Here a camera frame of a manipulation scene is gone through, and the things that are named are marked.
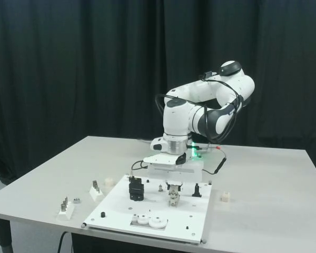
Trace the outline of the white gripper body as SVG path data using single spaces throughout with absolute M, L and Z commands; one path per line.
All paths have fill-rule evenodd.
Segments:
M 204 162 L 201 160 L 187 160 L 180 165 L 150 164 L 147 175 L 152 179 L 163 181 L 178 181 L 199 183 L 202 181 Z

